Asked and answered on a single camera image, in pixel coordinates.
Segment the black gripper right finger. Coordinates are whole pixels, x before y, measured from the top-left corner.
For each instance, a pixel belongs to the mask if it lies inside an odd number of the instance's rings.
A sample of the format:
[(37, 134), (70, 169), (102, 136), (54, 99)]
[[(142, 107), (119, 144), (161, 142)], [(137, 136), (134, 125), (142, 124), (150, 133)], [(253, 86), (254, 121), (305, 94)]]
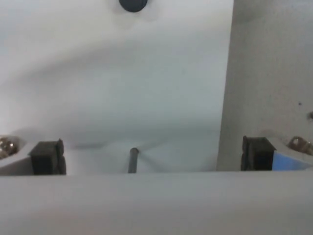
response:
[(302, 137), (283, 142), (276, 137), (243, 137), (241, 171), (313, 169), (313, 143)]

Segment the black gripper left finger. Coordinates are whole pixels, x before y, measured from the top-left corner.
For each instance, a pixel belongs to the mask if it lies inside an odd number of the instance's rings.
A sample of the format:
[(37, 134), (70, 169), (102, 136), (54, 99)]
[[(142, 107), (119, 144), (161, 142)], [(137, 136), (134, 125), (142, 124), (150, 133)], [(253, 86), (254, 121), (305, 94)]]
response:
[(17, 153), (0, 160), (1, 176), (66, 175), (64, 144), (57, 141), (27, 143)]

